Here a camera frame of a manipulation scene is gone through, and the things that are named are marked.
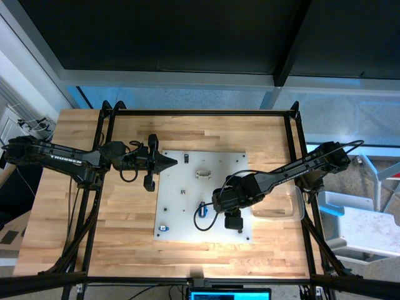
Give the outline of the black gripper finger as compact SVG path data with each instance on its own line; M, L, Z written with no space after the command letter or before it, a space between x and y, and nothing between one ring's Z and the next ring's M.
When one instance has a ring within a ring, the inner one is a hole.
M157 165L157 173L159 174L159 173L163 172L164 170L171 168L177 164L178 164L177 162L162 162Z
M177 160L167 157L159 151L157 152L157 161L159 163L176 163L177 162Z

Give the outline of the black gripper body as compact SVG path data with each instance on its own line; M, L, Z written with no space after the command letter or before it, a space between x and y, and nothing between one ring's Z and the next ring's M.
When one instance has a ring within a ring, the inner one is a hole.
M156 173L156 154L158 152L159 141L155 134L150 134L147 139L147 146L143 142L132 140L130 146L136 148L126 154L127 170L134 171L133 179L128 180L129 183L135 181L139 171L146 171L143 186L146 191L154 192L155 182L153 175Z
M224 191L224 226L226 229L243 230L241 209L258 202L259 186L256 182L241 181Z

